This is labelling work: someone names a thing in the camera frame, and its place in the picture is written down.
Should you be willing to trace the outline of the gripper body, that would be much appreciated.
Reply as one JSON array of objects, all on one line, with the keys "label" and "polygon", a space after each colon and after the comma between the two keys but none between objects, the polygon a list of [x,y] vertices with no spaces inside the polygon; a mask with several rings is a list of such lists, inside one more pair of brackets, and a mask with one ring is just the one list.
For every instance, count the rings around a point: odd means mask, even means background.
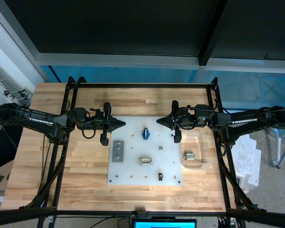
[{"label": "gripper body", "polygon": [[103,132],[100,135],[100,143],[102,145],[108,145],[109,139],[107,137],[108,133],[111,133],[110,129],[110,116],[111,116],[111,105],[109,102],[105,102],[103,106],[103,111],[99,109],[95,113],[94,121],[92,122],[93,135],[90,139],[95,137],[96,130],[102,130]]},{"label": "gripper body", "polygon": [[173,139],[175,143],[180,143],[182,140],[181,130],[192,130],[195,127],[195,117],[189,112],[189,110],[193,110],[193,107],[190,105],[179,107],[179,102],[173,100],[171,108]]}]

